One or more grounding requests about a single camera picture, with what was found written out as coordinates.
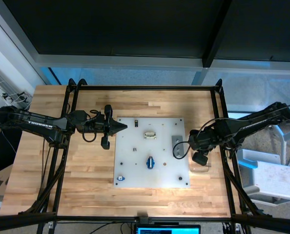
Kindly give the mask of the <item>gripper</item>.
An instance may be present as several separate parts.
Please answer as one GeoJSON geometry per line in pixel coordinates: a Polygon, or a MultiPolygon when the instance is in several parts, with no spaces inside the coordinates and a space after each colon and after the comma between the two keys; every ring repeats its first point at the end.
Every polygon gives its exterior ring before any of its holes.
{"type": "MultiPolygon", "coordinates": [[[[110,148],[110,142],[108,141],[108,136],[110,134],[110,120],[112,118],[113,110],[111,105],[106,105],[104,107],[104,114],[99,114],[96,120],[96,133],[103,134],[101,138],[101,146],[103,149],[110,148]]],[[[127,125],[112,119],[112,135],[127,129],[127,125]]]]}
{"type": "Polygon", "coordinates": [[[206,166],[209,152],[209,134],[205,131],[191,130],[189,132],[189,145],[194,151],[192,161],[201,166],[206,166]]]}

